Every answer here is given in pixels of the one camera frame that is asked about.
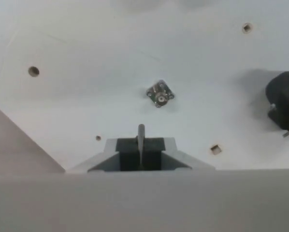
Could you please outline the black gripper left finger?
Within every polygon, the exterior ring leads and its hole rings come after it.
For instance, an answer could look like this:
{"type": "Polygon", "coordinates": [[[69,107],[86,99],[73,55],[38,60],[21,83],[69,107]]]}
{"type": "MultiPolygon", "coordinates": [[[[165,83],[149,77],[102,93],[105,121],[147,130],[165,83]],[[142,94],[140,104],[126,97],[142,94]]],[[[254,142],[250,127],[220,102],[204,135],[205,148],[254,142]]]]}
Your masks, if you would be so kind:
{"type": "Polygon", "coordinates": [[[139,164],[136,138],[108,139],[102,152],[67,169],[67,172],[120,172],[136,171],[139,164]]]}

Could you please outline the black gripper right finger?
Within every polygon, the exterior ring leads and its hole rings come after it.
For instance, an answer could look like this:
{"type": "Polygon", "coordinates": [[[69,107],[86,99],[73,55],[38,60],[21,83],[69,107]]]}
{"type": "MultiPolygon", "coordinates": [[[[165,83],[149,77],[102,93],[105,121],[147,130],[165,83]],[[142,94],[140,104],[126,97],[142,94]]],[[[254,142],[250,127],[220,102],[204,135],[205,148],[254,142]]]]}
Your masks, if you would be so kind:
{"type": "Polygon", "coordinates": [[[173,137],[146,138],[142,155],[145,171],[214,171],[215,167],[177,148],[173,137]]]}

